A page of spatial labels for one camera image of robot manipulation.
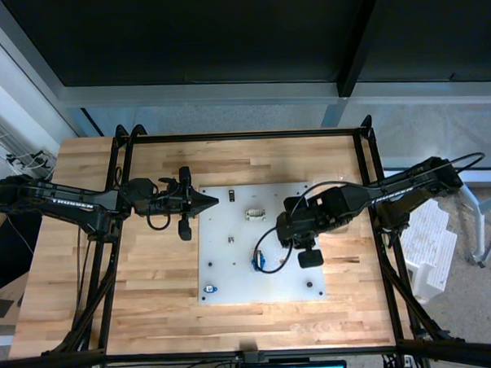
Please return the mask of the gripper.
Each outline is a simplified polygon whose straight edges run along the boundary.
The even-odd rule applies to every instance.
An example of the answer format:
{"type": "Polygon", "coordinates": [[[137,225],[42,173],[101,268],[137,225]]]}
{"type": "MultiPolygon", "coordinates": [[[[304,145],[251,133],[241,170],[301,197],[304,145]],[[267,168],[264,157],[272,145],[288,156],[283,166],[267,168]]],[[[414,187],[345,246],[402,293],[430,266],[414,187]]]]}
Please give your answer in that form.
{"type": "Polygon", "coordinates": [[[322,253],[316,248],[318,237],[314,208],[303,197],[285,199],[287,221],[287,246],[298,251],[297,258],[302,269],[321,266],[322,253]]]}
{"type": "MultiPolygon", "coordinates": [[[[161,192],[161,205],[163,211],[168,214],[180,216],[178,221],[178,236],[181,240],[191,240],[191,227],[189,216],[191,214],[191,171],[189,167],[179,169],[178,180],[170,177],[162,177],[161,182],[167,188],[161,192]]],[[[204,210],[218,204],[217,198],[207,195],[205,192],[193,192],[194,214],[200,214],[204,210]]]]}

